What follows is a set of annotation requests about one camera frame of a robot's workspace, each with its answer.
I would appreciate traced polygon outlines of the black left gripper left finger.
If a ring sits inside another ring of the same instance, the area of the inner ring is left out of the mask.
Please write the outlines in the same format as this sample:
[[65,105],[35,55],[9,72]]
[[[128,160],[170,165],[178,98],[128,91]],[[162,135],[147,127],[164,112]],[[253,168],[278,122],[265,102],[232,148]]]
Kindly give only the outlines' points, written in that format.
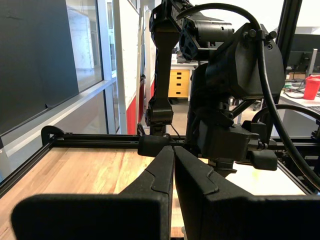
[[11,213],[18,240],[168,240],[174,150],[165,146],[119,194],[38,194]]

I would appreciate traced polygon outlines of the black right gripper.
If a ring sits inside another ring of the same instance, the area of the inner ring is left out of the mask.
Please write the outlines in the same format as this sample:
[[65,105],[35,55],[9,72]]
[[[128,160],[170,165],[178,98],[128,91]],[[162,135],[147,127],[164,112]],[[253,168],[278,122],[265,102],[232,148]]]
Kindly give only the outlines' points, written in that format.
[[197,124],[188,136],[144,134],[139,137],[137,152],[141,156],[155,157],[165,146],[181,146],[198,158],[208,159],[214,171],[224,178],[237,172],[234,162],[258,170],[277,169],[278,158],[268,148],[264,123],[246,120],[230,127],[207,126],[203,121]]

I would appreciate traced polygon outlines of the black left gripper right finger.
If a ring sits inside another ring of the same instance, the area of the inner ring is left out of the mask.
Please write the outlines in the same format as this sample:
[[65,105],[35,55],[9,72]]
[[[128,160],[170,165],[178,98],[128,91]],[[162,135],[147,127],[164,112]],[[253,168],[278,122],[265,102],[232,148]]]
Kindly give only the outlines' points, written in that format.
[[317,240],[315,195],[253,195],[181,146],[174,148],[175,186],[190,240]]

